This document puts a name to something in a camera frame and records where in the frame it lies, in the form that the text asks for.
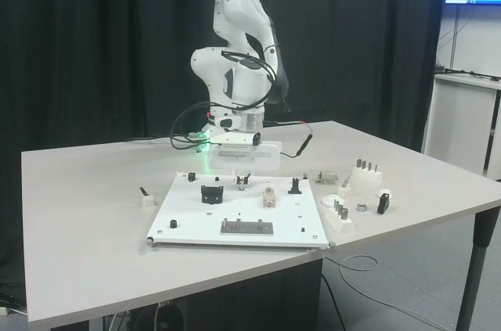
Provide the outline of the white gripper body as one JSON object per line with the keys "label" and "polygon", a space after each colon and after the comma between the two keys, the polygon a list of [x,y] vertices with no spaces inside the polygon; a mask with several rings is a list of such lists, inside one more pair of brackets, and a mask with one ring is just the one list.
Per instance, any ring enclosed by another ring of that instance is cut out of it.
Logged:
{"label": "white gripper body", "polygon": [[277,141],[264,141],[258,146],[216,145],[209,150],[208,165],[232,171],[277,171],[282,148]]}

